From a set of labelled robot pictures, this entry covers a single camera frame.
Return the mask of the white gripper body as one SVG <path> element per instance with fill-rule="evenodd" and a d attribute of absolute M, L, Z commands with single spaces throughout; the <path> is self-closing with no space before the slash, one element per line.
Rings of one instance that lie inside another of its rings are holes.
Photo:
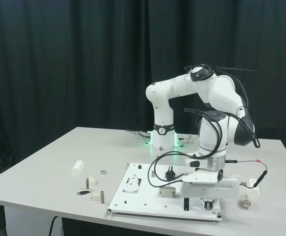
<path fill-rule="evenodd" d="M 180 193 L 186 198 L 238 199 L 240 176 L 225 175 L 216 183 L 182 183 Z"/>

